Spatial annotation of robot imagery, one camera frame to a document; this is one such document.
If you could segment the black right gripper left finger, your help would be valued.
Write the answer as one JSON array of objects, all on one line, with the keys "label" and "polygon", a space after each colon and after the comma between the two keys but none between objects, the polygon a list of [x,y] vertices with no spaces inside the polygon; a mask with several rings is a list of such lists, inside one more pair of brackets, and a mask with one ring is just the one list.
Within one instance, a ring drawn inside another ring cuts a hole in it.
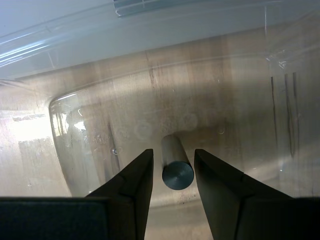
[{"label": "black right gripper left finger", "polygon": [[154,152],[146,149],[85,197],[3,197],[3,240],[142,240],[153,190]]}]

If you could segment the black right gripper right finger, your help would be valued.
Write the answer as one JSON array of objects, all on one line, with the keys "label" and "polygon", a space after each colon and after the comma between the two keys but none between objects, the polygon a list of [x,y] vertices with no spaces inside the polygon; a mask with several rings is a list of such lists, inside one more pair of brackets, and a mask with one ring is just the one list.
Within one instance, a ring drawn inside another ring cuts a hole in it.
[{"label": "black right gripper right finger", "polygon": [[203,150],[194,152],[197,188],[215,240],[318,240],[320,199],[294,198]]}]

